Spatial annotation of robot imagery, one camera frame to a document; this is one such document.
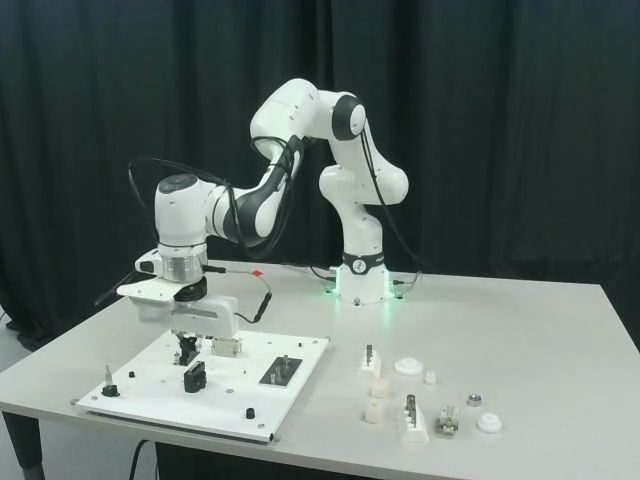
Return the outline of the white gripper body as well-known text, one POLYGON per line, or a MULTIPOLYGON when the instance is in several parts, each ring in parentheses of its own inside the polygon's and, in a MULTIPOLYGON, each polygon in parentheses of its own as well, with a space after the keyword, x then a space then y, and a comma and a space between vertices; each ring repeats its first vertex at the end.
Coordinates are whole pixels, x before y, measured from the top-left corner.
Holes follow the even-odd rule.
POLYGON ((234 297, 213 295, 192 302, 137 301, 141 322, 201 336, 234 336, 237 332, 236 308, 234 297))

